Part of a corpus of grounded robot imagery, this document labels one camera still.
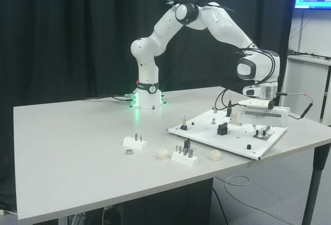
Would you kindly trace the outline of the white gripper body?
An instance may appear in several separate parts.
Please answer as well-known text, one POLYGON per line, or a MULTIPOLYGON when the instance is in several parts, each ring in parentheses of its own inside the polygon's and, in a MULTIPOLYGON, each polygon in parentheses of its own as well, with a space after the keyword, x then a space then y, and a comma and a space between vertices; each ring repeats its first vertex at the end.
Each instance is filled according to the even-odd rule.
POLYGON ((290 109, 286 107, 274 107, 273 109, 258 109, 240 107, 237 120, 243 124, 286 127, 290 109))

